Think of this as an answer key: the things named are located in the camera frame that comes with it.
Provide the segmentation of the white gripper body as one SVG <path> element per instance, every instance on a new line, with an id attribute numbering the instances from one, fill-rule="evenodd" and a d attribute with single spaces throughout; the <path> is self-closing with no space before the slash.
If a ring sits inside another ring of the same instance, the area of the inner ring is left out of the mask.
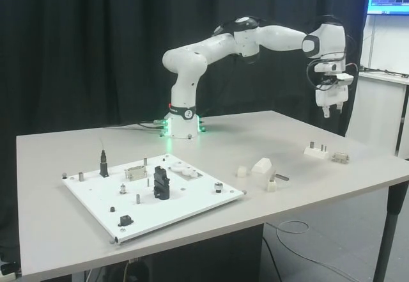
<path id="1" fill-rule="evenodd" d="M 343 104 L 348 100 L 348 87 L 346 85 L 325 85 L 323 90 L 316 90 L 315 98 L 319 107 Z"/>

